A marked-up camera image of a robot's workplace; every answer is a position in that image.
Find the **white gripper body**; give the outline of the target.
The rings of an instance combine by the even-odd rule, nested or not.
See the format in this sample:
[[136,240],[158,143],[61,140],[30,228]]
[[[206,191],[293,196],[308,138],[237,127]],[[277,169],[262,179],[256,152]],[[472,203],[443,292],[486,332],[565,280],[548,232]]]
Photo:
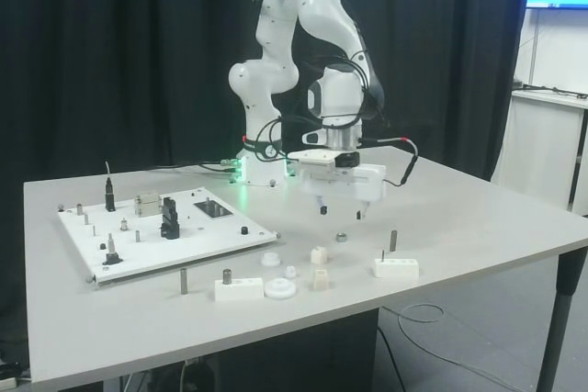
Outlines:
[[320,170],[304,167],[300,171],[301,187],[317,197],[347,197],[374,203],[385,196],[386,167],[359,164],[356,167]]

